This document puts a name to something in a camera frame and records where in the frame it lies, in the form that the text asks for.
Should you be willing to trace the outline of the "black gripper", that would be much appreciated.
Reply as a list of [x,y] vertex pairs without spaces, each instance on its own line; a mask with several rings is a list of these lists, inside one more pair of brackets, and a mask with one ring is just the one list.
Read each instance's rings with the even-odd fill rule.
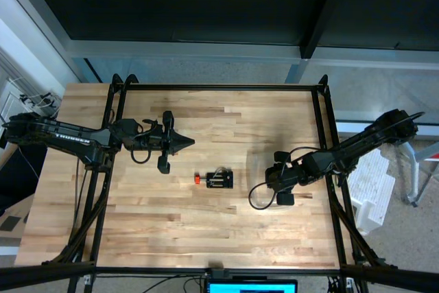
[[[151,151],[159,151],[161,155],[158,157],[157,168],[162,174],[170,173],[170,163],[168,156],[173,156],[174,153],[188,148],[195,144],[195,140],[189,137],[183,136],[174,129],[174,116],[170,110],[166,110],[163,113],[162,124],[154,121],[152,131],[149,135],[149,147]],[[174,140],[178,143],[173,146],[172,132],[174,132]]]
[[265,182],[274,191],[277,205],[294,205],[292,189],[298,183],[300,165],[291,154],[283,151],[274,153],[274,164],[265,171]]

